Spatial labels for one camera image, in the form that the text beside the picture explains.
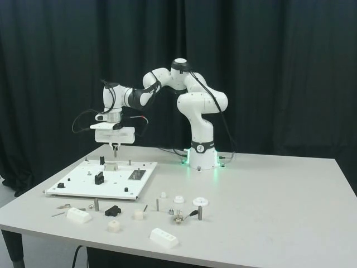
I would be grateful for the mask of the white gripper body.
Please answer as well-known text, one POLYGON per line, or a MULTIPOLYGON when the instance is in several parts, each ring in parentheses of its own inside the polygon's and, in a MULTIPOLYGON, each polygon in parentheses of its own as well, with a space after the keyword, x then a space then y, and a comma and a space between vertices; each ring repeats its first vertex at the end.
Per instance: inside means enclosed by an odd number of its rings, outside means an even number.
POLYGON ((134 143, 134 127, 123 127, 119 130, 95 130, 95 141, 98 143, 134 143))

